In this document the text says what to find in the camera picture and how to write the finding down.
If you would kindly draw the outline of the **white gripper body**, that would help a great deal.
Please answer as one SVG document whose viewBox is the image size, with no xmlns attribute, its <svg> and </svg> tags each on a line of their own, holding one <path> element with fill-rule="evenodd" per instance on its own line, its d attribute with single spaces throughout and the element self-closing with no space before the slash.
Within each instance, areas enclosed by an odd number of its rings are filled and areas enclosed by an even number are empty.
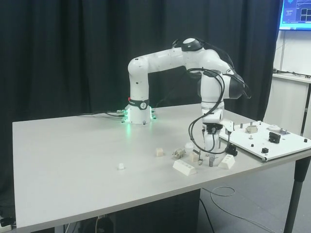
<svg viewBox="0 0 311 233">
<path fill-rule="evenodd" d="M 219 132 L 214 134 L 204 133 L 204 146 L 206 151 L 211 151 L 212 154 L 218 154 L 219 149 Z M 205 152 L 205 155 L 211 155 L 210 152 Z"/>
</svg>

